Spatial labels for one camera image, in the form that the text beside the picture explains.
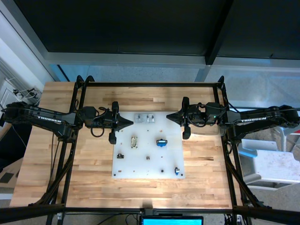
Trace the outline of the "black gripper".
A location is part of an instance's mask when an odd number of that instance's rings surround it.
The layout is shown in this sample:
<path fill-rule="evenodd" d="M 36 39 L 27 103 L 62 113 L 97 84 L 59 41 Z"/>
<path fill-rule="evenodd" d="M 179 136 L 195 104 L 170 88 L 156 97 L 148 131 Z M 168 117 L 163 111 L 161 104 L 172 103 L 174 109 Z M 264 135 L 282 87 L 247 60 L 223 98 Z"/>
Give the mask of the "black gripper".
<path fill-rule="evenodd" d="M 119 104 L 117 101 L 112 102 L 112 110 L 109 108 L 101 107 L 101 110 L 104 111 L 102 114 L 103 118 L 103 128 L 110 128 L 111 132 L 109 133 L 109 143 L 116 144 L 117 138 L 115 131 L 118 132 L 122 129 L 133 125 L 133 121 L 123 118 L 119 113 Z"/>
<path fill-rule="evenodd" d="M 199 108 L 204 108 L 202 103 L 193 104 L 189 103 L 189 98 L 184 97 L 182 100 L 182 109 L 178 112 L 171 113 L 167 115 L 167 119 L 175 122 L 180 127 L 184 126 L 184 131 L 182 137 L 187 140 L 191 136 L 191 127 L 193 125 L 197 128 L 202 128 L 206 126 L 205 113 L 201 112 Z"/>

